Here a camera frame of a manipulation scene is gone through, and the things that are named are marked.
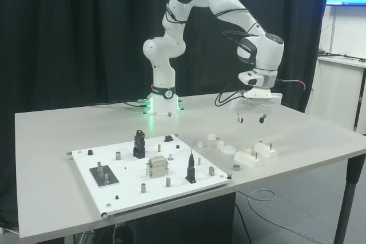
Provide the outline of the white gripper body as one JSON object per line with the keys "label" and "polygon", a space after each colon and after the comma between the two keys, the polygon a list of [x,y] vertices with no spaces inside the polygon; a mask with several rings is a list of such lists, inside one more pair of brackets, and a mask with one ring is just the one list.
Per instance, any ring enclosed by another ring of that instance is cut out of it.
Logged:
{"label": "white gripper body", "polygon": [[273,93],[270,98],[252,99],[240,97],[231,102],[231,110],[239,114],[269,114],[281,104],[282,97],[283,95],[280,93]]}

